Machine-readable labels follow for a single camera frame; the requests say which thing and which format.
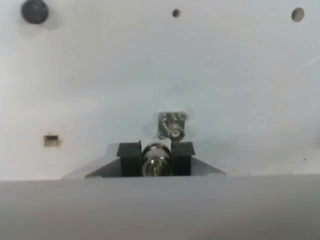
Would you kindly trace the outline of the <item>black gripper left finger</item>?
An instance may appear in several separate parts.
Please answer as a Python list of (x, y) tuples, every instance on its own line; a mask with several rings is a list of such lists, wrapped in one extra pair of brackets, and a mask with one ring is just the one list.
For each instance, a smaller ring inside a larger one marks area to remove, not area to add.
[(111, 143), (104, 155), (66, 174), (63, 179), (126, 178), (142, 176), (142, 144)]

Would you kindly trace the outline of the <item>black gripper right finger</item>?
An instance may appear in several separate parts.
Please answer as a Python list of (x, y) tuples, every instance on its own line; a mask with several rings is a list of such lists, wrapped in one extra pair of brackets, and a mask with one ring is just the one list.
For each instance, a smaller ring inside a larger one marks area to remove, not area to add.
[(171, 143), (172, 175), (246, 176), (250, 165), (234, 150), (210, 141), (184, 141)]

